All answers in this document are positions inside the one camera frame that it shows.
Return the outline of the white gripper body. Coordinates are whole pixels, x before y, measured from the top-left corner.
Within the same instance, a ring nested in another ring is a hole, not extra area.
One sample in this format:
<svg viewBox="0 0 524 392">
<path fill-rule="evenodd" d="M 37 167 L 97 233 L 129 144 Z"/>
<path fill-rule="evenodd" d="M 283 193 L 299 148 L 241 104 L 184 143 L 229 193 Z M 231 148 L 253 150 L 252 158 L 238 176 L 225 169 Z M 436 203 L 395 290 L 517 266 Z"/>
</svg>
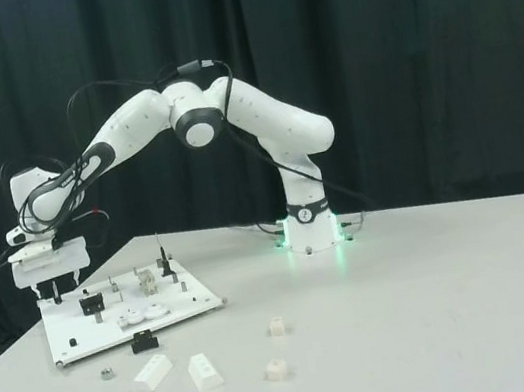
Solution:
<svg viewBox="0 0 524 392">
<path fill-rule="evenodd" d="M 67 240 L 56 249 L 52 242 L 27 245 L 9 256 L 8 261 L 19 289 L 34 287 L 90 264 L 84 237 Z"/>
</svg>

